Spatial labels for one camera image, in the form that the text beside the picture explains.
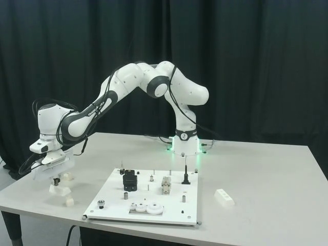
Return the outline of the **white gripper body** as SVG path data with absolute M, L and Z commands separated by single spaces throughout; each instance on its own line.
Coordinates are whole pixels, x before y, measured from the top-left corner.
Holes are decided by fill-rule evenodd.
M 41 164 L 37 162 L 31 170 L 32 178 L 36 181 L 43 181 L 56 178 L 60 173 L 66 172 L 75 165 L 74 157 L 67 156 L 65 159 L 53 164 Z

